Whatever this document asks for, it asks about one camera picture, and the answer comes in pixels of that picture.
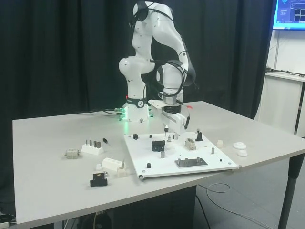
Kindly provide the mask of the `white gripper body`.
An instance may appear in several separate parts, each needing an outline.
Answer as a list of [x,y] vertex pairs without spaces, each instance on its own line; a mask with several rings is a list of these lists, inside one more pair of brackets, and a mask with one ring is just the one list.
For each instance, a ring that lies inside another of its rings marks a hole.
[[162,109],[161,121],[172,132],[185,132],[186,117],[180,113],[171,114]]

